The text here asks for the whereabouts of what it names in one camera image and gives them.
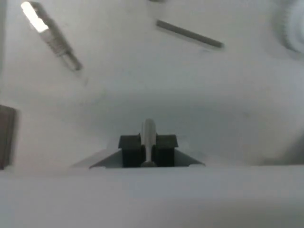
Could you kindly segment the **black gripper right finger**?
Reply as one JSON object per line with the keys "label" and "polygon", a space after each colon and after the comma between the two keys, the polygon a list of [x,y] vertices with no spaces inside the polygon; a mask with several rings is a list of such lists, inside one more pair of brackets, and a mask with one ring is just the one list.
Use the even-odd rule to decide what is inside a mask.
{"label": "black gripper right finger", "polygon": [[154,162],[158,167],[206,166],[189,155],[178,150],[178,139],[174,134],[156,135]]}

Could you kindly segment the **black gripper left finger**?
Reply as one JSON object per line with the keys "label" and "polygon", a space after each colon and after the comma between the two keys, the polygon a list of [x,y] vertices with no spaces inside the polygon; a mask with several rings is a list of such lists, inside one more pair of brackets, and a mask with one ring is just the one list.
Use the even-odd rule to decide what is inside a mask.
{"label": "black gripper left finger", "polygon": [[72,165],[73,168],[138,168],[144,161],[139,134],[112,138],[106,148]]}

